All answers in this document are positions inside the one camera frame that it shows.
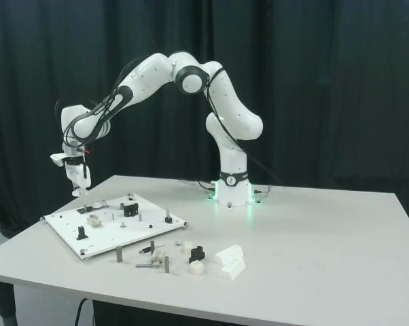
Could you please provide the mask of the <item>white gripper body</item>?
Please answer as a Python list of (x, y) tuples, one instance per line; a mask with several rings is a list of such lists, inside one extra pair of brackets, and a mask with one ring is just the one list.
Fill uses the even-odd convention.
[(65, 164), (66, 176), (72, 182), (73, 188), (87, 189), (91, 186), (90, 169), (85, 164)]

